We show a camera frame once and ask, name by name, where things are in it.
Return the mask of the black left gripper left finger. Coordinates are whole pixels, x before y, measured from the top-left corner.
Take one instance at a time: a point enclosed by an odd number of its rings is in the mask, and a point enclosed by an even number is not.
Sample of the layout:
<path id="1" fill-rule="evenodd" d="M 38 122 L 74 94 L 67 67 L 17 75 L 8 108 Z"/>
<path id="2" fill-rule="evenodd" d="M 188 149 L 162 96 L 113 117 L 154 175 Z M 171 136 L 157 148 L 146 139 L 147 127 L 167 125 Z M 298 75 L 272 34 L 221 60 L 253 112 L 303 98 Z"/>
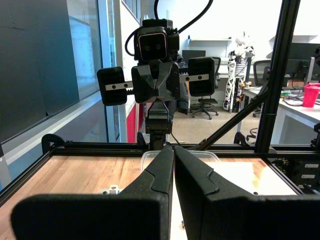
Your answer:
<path id="1" fill-rule="evenodd" d="M 38 194 L 10 222 L 18 240 L 167 240 L 174 149 L 167 145 L 119 194 Z"/>

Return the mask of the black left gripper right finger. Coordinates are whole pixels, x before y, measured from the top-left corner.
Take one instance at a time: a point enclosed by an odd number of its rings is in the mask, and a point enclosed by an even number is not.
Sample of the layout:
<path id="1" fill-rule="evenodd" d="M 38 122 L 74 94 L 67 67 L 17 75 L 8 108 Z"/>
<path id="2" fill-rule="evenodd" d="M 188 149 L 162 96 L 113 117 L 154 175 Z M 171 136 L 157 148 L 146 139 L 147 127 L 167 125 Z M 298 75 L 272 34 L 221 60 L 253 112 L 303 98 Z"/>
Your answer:
<path id="1" fill-rule="evenodd" d="M 190 240 L 317 240 L 320 197 L 253 195 L 181 146 L 175 185 Z"/>

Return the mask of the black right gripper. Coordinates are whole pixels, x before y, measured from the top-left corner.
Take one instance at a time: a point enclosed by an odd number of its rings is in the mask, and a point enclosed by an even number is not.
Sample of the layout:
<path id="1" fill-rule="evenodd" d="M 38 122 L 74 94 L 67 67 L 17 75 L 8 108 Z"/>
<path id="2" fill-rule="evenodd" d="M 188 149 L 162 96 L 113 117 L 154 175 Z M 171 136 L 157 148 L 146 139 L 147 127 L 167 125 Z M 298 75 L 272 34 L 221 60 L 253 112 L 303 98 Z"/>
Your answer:
<path id="1" fill-rule="evenodd" d="M 137 103 L 174 101 L 181 97 L 181 84 L 189 84 L 193 97 L 212 95 L 216 89 L 215 61 L 212 57 L 191 58 L 181 68 L 175 61 L 134 66 L 131 80 L 126 81 L 121 67 L 102 68 L 97 72 L 102 102 L 118 106 L 134 95 Z"/>

